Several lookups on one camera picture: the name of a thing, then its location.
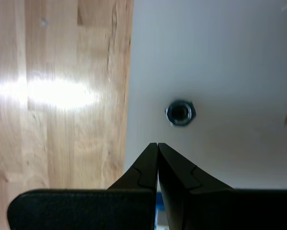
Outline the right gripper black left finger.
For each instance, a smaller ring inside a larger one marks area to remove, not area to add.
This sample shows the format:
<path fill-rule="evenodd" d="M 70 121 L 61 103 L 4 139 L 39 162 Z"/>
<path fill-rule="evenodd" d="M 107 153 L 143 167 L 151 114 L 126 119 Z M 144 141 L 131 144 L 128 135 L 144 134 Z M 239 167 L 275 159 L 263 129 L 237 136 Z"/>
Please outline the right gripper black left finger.
<path fill-rule="evenodd" d="M 130 168 L 107 190 L 120 191 L 115 228 L 153 230 L 157 194 L 158 145 L 150 143 Z"/>

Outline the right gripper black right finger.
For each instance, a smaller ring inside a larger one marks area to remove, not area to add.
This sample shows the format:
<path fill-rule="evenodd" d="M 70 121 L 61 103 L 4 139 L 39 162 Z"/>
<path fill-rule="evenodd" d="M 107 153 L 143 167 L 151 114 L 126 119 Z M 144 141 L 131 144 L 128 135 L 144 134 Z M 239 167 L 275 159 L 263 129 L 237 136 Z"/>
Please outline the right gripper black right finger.
<path fill-rule="evenodd" d="M 228 230 L 233 188 L 160 143 L 158 177 L 171 230 Z"/>

